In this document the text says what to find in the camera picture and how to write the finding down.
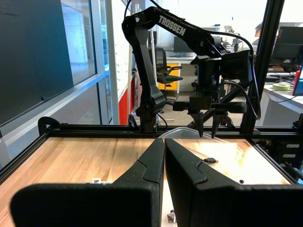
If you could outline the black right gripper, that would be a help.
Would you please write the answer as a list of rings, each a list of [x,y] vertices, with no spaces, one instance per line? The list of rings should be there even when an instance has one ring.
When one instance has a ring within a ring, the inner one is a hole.
[[[189,96],[188,102],[175,102],[173,111],[228,111],[231,113],[245,113],[247,104],[245,102],[228,102],[222,104],[220,101],[220,85],[219,85],[219,69],[220,64],[217,61],[204,61],[197,64],[197,86],[195,91]],[[198,131],[199,136],[203,136],[204,131],[204,115],[202,112],[188,113],[193,121],[188,125],[189,128]],[[213,115],[213,125],[211,136],[215,137],[217,130],[222,121],[223,115]]]

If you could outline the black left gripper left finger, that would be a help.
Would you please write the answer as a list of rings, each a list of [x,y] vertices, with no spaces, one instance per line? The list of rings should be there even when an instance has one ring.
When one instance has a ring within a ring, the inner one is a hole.
[[[46,183],[14,194],[17,227],[159,227],[164,142],[155,139],[137,161],[109,184]]]

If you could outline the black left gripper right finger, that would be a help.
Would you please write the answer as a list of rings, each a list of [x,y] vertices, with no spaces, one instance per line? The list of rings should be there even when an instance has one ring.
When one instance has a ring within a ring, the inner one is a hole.
[[[299,227],[303,188],[243,185],[165,139],[166,176],[180,227]]]

